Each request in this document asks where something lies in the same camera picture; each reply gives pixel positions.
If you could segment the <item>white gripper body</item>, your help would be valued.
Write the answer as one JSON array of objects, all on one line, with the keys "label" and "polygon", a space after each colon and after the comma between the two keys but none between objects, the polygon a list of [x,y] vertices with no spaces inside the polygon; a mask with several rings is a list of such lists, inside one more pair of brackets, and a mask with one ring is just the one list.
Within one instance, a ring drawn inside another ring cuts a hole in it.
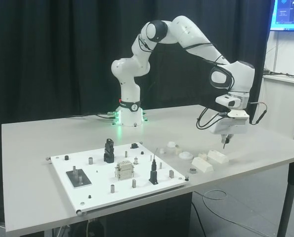
[{"label": "white gripper body", "polygon": [[247,118],[229,118],[217,116],[213,120],[213,125],[209,128],[212,134],[243,134],[248,129]]}]

